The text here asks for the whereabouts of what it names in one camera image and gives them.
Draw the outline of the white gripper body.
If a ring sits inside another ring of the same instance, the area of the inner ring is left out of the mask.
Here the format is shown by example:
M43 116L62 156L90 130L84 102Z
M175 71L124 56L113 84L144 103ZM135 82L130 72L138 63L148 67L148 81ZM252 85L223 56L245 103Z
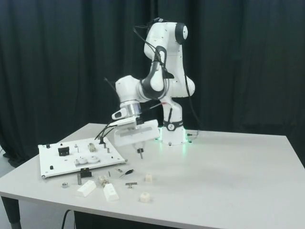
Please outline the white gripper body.
M151 120L135 127L120 127L114 132L116 146L132 145L159 138L158 121Z

